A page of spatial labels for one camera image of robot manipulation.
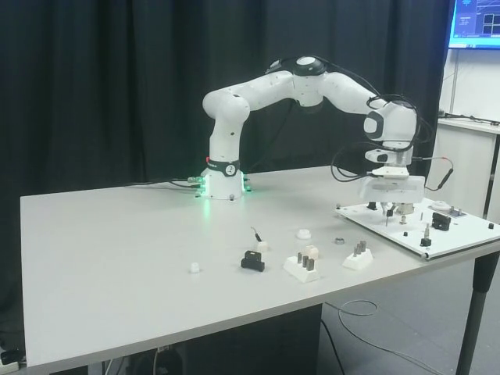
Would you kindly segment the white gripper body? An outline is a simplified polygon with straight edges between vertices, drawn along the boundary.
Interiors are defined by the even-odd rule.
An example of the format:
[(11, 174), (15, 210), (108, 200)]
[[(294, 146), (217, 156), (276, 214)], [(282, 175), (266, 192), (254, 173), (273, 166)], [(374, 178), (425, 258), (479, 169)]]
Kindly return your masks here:
[(363, 181), (359, 196), (364, 202), (420, 203), (424, 197), (425, 177), (404, 179), (369, 177)]

